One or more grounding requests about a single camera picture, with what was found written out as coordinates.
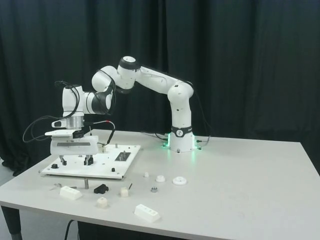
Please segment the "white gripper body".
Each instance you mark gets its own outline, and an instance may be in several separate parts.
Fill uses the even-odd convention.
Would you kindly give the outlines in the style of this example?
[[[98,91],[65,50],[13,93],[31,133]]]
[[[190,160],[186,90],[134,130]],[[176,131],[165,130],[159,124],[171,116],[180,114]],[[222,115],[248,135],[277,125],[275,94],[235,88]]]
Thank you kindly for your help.
[[[95,155],[98,153],[98,136],[84,136],[72,140],[53,139],[50,153],[59,156]]]

